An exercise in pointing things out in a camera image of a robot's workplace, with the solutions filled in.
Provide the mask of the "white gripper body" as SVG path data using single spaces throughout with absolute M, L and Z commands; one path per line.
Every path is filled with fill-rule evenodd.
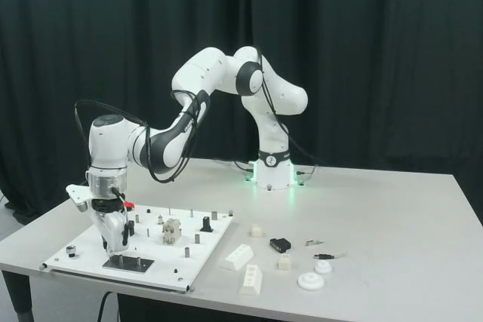
M 104 240 L 109 258 L 129 248 L 129 219 L 125 210 L 111 213 L 94 210 L 91 212 L 91 219 Z

